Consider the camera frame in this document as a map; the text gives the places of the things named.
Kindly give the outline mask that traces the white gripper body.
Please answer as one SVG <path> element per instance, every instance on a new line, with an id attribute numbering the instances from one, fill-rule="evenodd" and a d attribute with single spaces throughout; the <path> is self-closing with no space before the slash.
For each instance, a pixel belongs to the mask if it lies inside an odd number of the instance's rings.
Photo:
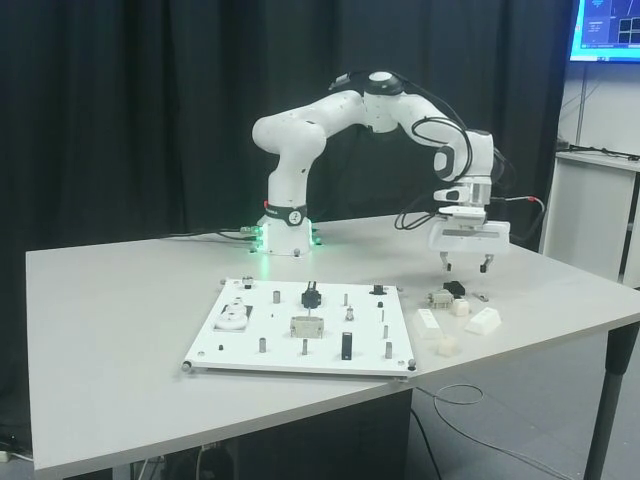
<path id="1" fill-rule="evenodd" d="M 504 253 L 510 244 L 510 223 L 488 221 L 482 225 L 460 226 L 437 220 L 428 236 L 428 247 L 437 252 Z"/>

